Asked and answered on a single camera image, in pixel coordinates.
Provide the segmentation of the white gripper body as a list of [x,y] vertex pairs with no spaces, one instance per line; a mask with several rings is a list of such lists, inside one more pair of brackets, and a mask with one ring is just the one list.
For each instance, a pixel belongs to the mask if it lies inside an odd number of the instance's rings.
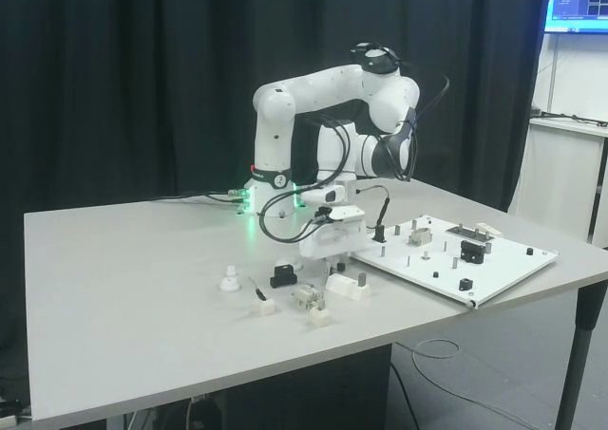
[[357,252],[366,247],[367,228],[364,220],[326,224],[299,242],[299,254],[317,260]]

